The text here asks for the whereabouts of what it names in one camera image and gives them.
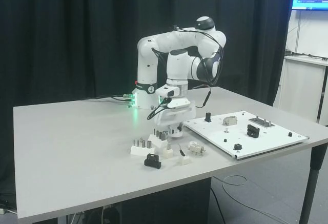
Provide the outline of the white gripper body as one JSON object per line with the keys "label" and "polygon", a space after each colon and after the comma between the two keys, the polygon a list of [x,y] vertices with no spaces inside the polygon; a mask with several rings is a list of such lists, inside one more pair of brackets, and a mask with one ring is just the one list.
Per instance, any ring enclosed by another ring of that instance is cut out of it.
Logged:
{"label": "white gripper body", "polygon": [[155,116],[155,124],[160,127],[170,126],[194,119],[195,116],[196,106],[191,103],[182,108],[165,109]]}

